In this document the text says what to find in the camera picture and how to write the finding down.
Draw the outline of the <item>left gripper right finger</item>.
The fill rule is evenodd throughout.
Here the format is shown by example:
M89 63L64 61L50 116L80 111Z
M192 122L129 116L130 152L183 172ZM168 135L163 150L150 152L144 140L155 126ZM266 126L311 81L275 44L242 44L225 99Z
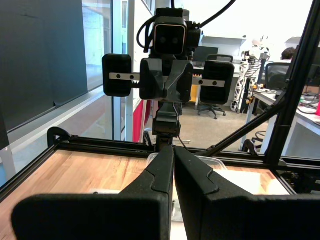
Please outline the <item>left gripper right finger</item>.
M190 240L317 240L316 195L253 195L198 157L174 149L175 186Z

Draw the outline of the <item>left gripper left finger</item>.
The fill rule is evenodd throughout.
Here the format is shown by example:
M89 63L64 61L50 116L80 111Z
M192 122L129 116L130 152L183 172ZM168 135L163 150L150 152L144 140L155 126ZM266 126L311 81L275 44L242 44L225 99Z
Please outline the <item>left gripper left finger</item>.
M167 146L118 194L38 194L11 214L19 240L168 240L174 149Z

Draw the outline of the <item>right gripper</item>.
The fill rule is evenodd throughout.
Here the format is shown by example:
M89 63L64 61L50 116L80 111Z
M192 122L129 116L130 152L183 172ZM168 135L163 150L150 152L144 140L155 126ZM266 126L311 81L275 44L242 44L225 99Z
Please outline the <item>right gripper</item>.
M106 54L102 58L103 90L107 96L128 97L139 90L142 100L187 103L191 87L200 86L203 103L226 103L235 66L230 62L207 60L195 69L189 60L143 58L138 73L132 71L127 54Z

